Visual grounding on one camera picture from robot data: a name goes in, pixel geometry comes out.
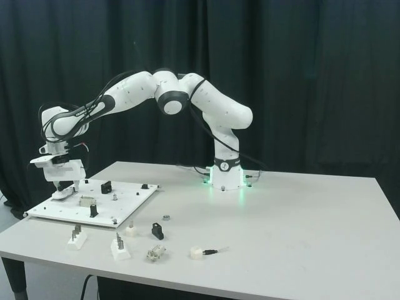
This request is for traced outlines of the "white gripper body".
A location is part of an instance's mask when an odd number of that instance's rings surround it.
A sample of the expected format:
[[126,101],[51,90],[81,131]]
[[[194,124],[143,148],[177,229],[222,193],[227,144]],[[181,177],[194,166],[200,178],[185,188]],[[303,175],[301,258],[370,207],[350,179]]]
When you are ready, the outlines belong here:
[[47,181],[80,181],[84,179],[84,166],[80,159],[72,159],[61,165],[43,168]]

